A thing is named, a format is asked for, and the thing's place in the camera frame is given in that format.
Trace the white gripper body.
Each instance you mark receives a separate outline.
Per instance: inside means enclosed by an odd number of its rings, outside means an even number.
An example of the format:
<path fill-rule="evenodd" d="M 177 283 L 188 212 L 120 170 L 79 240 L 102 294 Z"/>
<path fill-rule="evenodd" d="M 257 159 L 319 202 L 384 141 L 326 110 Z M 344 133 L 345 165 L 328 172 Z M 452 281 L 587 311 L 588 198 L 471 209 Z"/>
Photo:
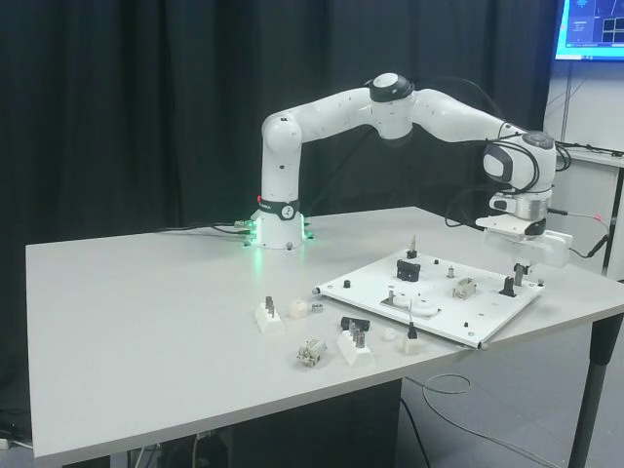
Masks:
<path fill-rule="evenodd" d="M 485 243 L 524 266 L 545 264 L 558 268 L 567 265 L 572 236 L 545 230 L 536 236 L 511 235 L 485 231 Z"/>

